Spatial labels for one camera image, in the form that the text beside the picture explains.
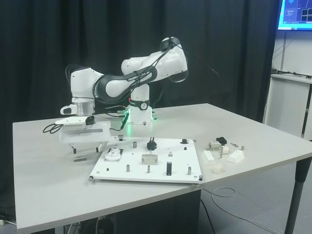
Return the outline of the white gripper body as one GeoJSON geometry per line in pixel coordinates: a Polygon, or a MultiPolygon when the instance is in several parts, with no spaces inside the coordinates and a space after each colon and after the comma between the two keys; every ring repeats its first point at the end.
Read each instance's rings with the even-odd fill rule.
{"type": "Polygon", "coordinates": [[[109,121],[99,121],[91,125],[64,125],[59,133],[59,140],[65,144],[105,142],[110,139],[109,121]]]}

